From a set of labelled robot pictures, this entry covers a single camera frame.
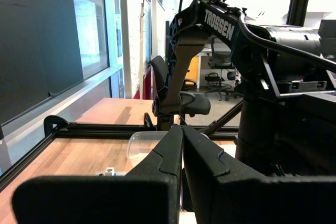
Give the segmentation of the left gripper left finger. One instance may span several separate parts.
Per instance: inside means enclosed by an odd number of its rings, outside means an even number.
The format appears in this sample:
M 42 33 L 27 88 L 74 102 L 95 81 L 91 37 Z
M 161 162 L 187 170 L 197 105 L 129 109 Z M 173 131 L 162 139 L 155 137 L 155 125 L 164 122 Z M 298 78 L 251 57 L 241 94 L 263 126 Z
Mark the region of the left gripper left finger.
M 40 176 L 12 196 L 18 223 L 178 223 L 183 132 L 172 127 L 124 176 Z

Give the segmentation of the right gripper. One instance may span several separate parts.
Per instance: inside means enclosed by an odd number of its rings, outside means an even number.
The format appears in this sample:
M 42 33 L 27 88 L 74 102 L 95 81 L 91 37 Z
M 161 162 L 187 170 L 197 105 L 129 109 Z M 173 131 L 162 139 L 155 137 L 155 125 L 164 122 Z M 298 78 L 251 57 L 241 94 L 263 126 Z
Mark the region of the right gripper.
M 265 175 L 335 175 L 335 94 L 244 98 L 235 157 Z

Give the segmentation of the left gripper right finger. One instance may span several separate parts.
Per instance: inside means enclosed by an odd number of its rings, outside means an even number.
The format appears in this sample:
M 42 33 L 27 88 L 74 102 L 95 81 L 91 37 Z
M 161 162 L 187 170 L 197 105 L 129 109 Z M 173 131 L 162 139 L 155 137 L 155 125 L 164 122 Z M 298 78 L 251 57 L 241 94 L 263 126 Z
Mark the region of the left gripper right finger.
M 198 223 L 335 223 L 335 178 L 268 177 L 190 126 L 183 159 Z

